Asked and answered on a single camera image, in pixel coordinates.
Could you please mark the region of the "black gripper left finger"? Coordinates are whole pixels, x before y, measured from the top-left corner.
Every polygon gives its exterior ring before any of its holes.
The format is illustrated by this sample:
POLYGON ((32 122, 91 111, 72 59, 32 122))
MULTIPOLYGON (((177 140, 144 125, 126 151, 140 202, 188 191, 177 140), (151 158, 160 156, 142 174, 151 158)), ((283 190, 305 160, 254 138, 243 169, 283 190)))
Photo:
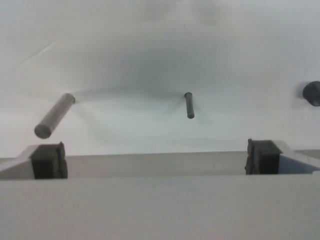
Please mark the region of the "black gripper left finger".
POLYGON ((2 180, 67 179, 65 145, 30 145, 17 157, 0 163, 2 180))

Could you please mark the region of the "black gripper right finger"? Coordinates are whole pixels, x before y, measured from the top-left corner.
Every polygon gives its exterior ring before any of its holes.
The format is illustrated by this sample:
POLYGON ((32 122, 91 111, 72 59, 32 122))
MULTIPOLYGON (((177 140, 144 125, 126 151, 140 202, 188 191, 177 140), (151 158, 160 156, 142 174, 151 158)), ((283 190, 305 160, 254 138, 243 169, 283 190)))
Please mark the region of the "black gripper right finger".
POLYGON ((318 174, 320 160, 297 153, 282 140, 248 139, 247 175, 318 174))

